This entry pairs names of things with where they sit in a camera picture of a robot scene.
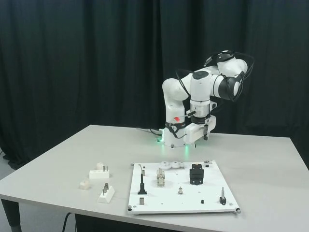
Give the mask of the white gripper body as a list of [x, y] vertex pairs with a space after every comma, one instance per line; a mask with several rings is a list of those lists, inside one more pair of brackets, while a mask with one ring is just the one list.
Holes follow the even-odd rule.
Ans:
[[208, 137], [211, 131], [216, 126], [216, 117], [210, 115], [208, 118], [192, 117], [192, 123], [185, 127], [184, 142], [186, 144], [193, 144], [198, 139], [203, 138], [204, 126], [208, 125]]

